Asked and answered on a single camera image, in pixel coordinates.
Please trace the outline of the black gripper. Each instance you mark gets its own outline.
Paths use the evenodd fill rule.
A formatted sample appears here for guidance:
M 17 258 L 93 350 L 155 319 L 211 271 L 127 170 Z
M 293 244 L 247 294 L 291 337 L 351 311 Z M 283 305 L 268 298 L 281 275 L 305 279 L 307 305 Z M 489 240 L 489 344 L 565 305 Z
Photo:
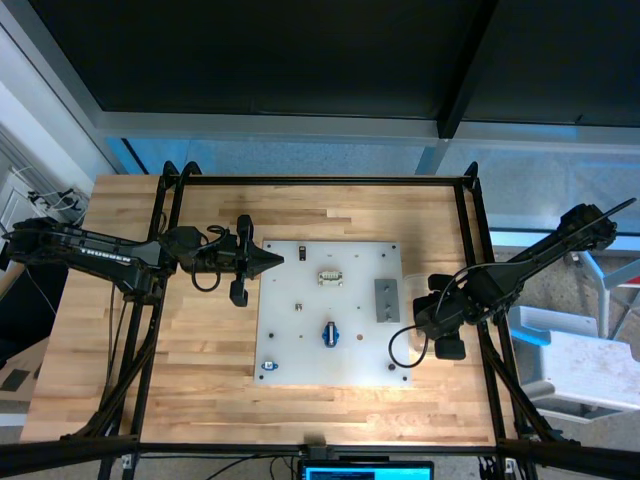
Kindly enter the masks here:
M 219 248 L 219 269 L 221 273 L 233 273 L 235 279 L 230 284 L 229 298 L 236 307 L 246 307 L 248 291 L 245 280 L 251 277 L 252 254 L 258 259 L 253 264 L 253 277 L 284 263 L 283 257 L 260 248 L 253 242 L 254 224 L 249 215 L 237 219 L 236 234 L 229 235 Z
M 435 355 L 441 360 L 464 360 L 466 350 L 459 329 L 475 318 L 477 304 L 452 275 L 433 274 L 428 285 L 437 297 L 428 321 L 428 337 L 434 341 Z

